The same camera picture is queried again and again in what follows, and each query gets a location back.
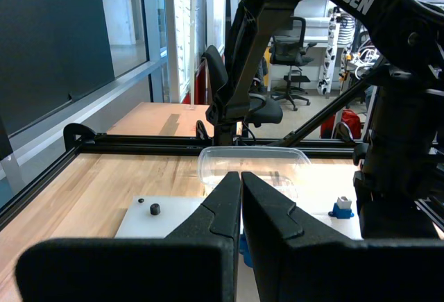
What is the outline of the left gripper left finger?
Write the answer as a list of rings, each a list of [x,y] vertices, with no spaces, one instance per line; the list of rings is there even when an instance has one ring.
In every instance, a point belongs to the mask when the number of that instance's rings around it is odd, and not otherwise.
[[[23,252],[24,301],[234,301],[241,181],[230,172],[162,239],[60,238]]]

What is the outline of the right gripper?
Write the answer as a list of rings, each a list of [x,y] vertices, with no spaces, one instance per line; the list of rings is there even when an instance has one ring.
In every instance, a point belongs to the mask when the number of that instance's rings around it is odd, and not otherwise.
[[[220,124],[214,127],[213,146],[233,146],[237,136],[237,123]]]

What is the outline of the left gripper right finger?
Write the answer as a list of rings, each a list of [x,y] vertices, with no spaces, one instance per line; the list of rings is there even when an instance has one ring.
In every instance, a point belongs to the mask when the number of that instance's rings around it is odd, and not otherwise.
[[[253,173],[241,179],[261,301],[443,300],[441,240],[353,240]]]

